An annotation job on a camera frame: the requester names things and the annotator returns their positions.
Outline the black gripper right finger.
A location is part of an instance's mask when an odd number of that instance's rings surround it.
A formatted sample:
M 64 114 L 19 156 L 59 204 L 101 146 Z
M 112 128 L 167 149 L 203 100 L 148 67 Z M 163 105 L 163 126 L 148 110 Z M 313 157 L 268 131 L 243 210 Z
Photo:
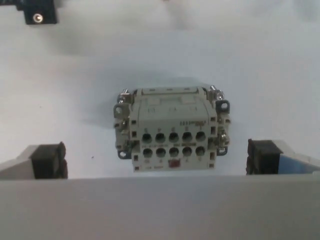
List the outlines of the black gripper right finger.
M 320 160 L 293 150 L 283 140 L 248 140 L 247 175 L 296 175 L 320 172 Z

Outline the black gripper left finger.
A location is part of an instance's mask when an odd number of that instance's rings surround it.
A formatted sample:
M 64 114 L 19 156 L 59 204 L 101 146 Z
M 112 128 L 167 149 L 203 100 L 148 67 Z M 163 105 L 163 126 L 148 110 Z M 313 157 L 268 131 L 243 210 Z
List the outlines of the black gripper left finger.
M 28 145 L 17 157 L 0 164 L 1 180 L 68 179 L 66 146 L 54 144 Z

